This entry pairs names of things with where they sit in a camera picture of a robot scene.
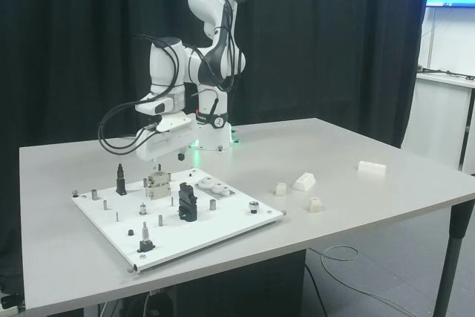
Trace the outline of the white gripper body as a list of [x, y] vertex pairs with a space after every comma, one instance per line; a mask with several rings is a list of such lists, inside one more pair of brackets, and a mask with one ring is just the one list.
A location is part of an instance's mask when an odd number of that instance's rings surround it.
[[172, 152], [184, 154], [197, 139], [197, 123], [190, 123], [170, 131], [157, 131], [156, 128], [140, 129], [136, 135], [135, 153], [144, 161], [158, 160]]

